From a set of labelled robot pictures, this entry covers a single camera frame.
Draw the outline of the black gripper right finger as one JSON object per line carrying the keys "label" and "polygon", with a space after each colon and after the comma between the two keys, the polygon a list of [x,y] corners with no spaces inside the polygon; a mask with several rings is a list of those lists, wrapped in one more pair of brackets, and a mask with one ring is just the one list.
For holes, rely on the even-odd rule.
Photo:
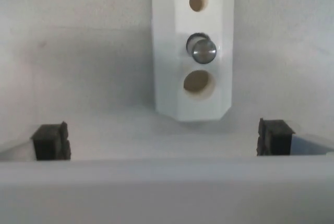
{"label": "black gripper right finger", "polygon": [[285,120],[265,120],[258,125],[257,156],[332,155],[333,140],[298,132]]}

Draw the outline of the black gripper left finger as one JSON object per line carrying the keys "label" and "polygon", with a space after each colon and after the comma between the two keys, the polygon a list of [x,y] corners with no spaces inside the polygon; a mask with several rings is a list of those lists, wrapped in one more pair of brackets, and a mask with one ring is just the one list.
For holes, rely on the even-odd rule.
{"label": "black gripper left finger", "polygon": [[18,137],[1,143],[1,161],[70,160],[68,124],[32,125]]}

